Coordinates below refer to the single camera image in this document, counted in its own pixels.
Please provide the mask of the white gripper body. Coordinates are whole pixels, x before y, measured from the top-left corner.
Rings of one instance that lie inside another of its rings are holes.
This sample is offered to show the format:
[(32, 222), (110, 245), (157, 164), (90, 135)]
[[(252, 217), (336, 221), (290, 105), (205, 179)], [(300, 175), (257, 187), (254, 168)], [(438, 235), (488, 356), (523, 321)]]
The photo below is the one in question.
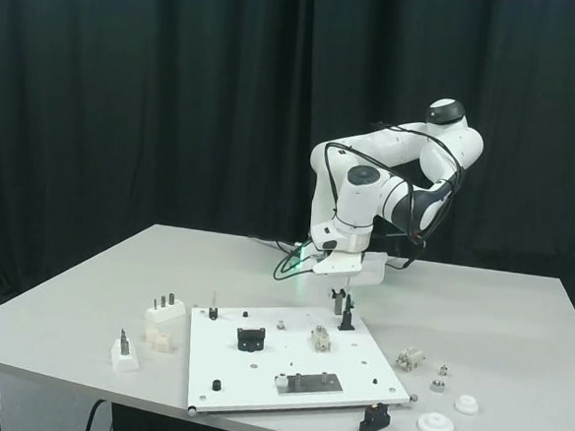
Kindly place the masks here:
[(323, 260), (322, 275), (343, 285), (377, 285), (384, 279), (388, 256), (378, 252), (333, 252)]

